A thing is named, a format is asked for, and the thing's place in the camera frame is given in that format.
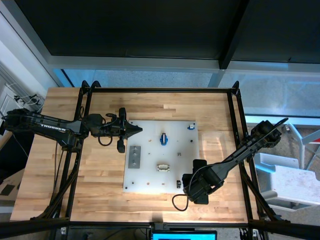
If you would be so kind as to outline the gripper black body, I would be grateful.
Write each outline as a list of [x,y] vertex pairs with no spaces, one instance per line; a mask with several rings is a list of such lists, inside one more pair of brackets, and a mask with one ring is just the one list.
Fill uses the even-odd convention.
[[201,171],[199,170],[202,167],[207,165],[207,161],[203,159],[195,159],[193,160],[193,170],[192,173],[194,174],[191,182],[191,193],[192,193],[192,202],[194,204],[208,204],[209,197],[205,195],[202,191],[202,186],[199,183],[199,176]]
[[118,137],[117,141],[117,151],[119,153],[125,152],[125,143],[124,139],[126,136],[126,123],[127,123],[127,112],[124,107],[121,107],[118,111],[118,116],[114,113],[107,113],[106,117],[110,118],[104,125],[104,136],[110,138],[110,142],[107,144],[109,146],[113,137]]

